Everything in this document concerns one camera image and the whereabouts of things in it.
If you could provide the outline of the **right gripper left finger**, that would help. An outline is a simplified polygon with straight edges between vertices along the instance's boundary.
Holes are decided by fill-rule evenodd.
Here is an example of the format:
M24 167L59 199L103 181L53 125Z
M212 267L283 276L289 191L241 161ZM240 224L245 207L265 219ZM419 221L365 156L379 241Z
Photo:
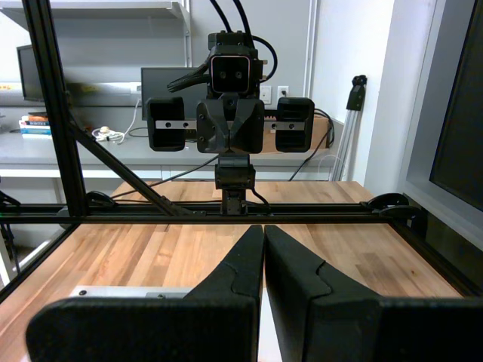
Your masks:
M61 299L26 328L33 361L255 361L263 228L251 226L183 298Z

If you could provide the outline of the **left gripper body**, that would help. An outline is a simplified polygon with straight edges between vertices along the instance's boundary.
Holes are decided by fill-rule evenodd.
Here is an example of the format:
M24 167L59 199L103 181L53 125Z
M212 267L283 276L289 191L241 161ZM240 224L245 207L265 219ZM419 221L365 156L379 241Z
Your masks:
M240 99L228 97L217 100L223 101L224 114L230 130ZM146 121L151 149L157 152L180 151L184 148L189 130L195 131L197 143L197 105L195 118L188 119L184 114L184 101L181 97L148 100ZM314 111L314 103L308 98L281 98L274 112L264 112L263 143L265 135L273 131L275 149L278 152L308 151L312 142Z

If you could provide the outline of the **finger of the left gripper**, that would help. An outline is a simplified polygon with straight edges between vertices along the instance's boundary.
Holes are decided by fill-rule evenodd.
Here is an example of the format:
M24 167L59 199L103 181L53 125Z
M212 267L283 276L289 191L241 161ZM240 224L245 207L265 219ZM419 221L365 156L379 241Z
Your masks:
M196 109L197 148L201 153L229 150L229 128L222 100L202 100Z
M234 153L261 153L264 104L258 99L240 99L229 130L229 149Z

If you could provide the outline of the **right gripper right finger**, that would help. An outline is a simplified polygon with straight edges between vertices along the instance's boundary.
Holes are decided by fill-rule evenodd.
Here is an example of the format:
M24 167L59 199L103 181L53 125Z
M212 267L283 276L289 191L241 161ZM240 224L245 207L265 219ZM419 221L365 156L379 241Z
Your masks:
M274 225L266 287L285 361L480 361L482 300L385 297Z

